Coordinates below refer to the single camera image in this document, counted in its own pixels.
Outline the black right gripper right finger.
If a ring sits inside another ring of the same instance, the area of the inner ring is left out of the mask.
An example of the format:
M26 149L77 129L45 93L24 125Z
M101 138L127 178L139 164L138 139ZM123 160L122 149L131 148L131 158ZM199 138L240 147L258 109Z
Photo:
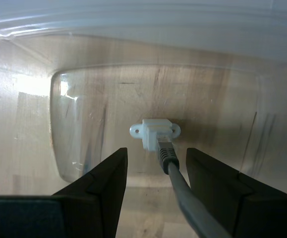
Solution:
M234 238L287 238L287 194L189 148L193 194Z

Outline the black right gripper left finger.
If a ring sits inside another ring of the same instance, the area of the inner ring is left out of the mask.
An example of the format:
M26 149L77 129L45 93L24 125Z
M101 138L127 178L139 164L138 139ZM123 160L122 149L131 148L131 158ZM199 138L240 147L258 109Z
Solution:
M53 195L0 195L0 238L113 238L128 168L120 148Z

